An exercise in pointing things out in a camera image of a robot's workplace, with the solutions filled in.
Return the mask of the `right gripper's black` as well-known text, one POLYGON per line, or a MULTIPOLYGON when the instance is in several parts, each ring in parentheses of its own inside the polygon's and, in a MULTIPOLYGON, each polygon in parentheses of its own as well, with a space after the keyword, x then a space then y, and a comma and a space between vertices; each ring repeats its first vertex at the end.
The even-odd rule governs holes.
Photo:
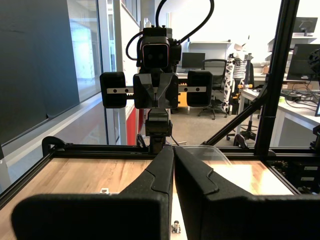
POLYGON ((136 109, 176 109, 179 93, 186 93, 190 107, 207 107, 211 102, 213 74, 207 70, 189 71, 186 79, 160 68, 141 69, 126 86, 123 72, 100 75, 102 103, 105 108, 124 108, 134 100, 136 109))

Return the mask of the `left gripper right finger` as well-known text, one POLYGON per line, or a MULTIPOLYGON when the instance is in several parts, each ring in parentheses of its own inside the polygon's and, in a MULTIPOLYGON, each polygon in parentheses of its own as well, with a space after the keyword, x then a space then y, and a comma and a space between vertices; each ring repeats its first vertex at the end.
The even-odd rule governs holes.
POLYGON ((190 240, 317 240, 316 195, 254 195, 182 147, 175 148, 175 186, 190 240))

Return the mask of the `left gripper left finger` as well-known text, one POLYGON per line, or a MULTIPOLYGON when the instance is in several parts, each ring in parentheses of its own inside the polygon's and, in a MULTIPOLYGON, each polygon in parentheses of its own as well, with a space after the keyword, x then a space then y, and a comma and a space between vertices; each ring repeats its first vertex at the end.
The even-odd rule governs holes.
POLYGON ((174 151, 164 147, 118 194, 38 194, 19 202, 11 225, 19 240, 168 240, 174 151))

